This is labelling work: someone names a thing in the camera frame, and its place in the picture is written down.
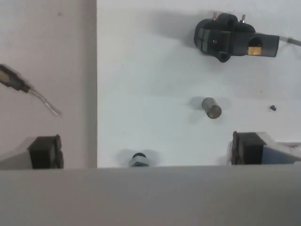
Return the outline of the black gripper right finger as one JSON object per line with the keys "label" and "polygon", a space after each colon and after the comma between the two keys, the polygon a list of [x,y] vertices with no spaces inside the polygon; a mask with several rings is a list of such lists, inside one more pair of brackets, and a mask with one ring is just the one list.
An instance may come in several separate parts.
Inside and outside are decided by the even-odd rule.
{"label": "black gripper right finger", "polygon": [[232,165],[294,164],[300,162],[300,143],[277,142],[266,132],[233,132]]}

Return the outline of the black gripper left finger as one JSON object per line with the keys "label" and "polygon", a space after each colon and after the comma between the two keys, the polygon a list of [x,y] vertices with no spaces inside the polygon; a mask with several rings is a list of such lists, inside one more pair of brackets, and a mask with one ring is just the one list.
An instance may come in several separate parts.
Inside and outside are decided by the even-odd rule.
{"label": "black gripper left finger", "polygon": [[40,136],[26,138],[16,149],[0,155],[2,170],[62,169],[61,137]]}

